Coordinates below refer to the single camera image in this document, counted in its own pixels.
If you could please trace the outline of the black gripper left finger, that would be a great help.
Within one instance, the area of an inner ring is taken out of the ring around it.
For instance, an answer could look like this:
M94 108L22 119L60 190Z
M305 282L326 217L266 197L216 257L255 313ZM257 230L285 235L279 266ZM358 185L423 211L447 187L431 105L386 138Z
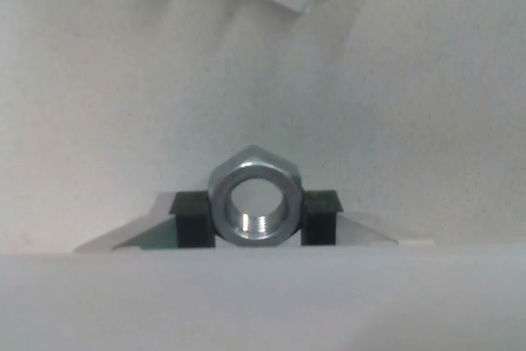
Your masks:
M146 215L77 247L78 251L215 247L207 192L161 192Z

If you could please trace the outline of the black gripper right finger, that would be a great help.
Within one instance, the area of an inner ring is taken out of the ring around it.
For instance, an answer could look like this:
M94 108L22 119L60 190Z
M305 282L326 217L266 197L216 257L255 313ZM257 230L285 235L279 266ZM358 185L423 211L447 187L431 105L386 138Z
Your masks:
M346 216L336 190L303 193L298 229L303 247L398 245L398 241L385 232Z

